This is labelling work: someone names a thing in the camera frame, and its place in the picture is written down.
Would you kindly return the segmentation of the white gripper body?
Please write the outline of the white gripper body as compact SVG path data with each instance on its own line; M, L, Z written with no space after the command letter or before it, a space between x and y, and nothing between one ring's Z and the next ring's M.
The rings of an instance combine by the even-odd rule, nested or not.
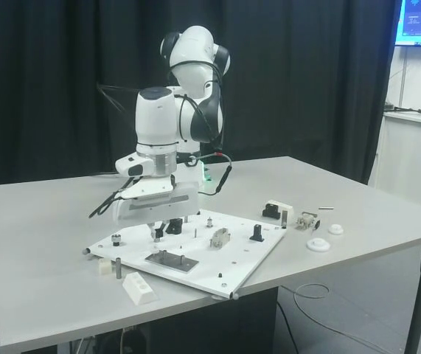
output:
M198 184L179 182L172 192L119 200L112 217L121 226L139 226L195 215L199 211Z

